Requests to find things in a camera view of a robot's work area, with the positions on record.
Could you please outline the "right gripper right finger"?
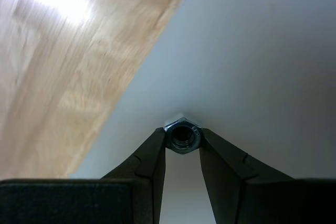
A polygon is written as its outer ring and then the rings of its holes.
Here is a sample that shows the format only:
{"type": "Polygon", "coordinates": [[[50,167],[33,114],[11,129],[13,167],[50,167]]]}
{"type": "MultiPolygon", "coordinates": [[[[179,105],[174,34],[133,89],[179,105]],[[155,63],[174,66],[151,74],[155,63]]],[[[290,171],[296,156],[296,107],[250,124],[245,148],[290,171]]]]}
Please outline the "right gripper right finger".
{"type": "Polygon", "coordinates": [[[294,179],[209,129],[199,149],[217,223],[335,223],[335,180],[294,179]]]}

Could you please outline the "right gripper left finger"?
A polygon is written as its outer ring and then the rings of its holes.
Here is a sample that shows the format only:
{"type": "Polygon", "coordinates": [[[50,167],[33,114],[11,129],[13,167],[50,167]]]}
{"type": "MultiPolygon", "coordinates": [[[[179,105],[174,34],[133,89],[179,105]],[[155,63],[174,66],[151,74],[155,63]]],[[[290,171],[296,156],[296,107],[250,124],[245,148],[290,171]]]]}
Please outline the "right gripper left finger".
{"type": "Polygon", "coordinates": [[[1,181],[1,223],[158,223],[164,176],[158,128],[100,179],[1,181]]]}

